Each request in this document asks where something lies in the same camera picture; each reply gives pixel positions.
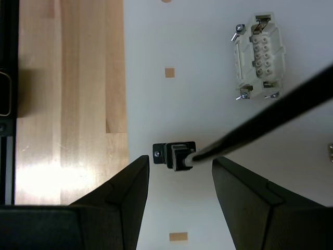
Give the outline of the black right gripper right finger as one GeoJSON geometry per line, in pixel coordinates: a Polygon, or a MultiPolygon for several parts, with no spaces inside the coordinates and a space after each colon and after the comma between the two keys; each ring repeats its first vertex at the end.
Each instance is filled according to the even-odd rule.
{"type": "Polygon", "coordinates": [[[332,208],[225,158],[215,159],[217,198],[236,249],[332,249],[332,208]]]}

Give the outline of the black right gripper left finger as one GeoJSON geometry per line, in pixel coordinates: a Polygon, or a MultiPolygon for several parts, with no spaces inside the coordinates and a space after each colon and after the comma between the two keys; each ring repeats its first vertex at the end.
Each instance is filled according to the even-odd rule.
{"type": "Polygon", "coordinates": [[[136,249],[149,184],[140,156],[67,206],[2,206],[1,249],[136,249]]]}

